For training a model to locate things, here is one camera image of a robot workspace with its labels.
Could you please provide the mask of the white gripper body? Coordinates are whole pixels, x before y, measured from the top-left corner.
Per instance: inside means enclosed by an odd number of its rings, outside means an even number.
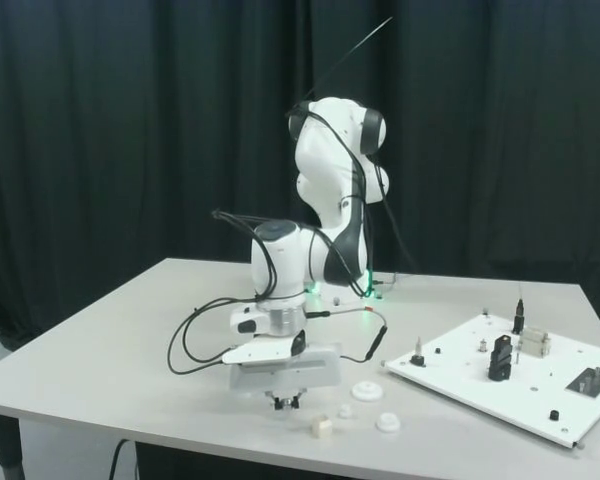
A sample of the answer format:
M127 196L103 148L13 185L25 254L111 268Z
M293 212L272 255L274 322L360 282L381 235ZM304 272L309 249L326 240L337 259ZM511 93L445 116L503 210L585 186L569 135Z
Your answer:
M311 343L299 355L275 362L243 363L230 367L229 388L239 394L299 397L309 389L341 382L341 345Z

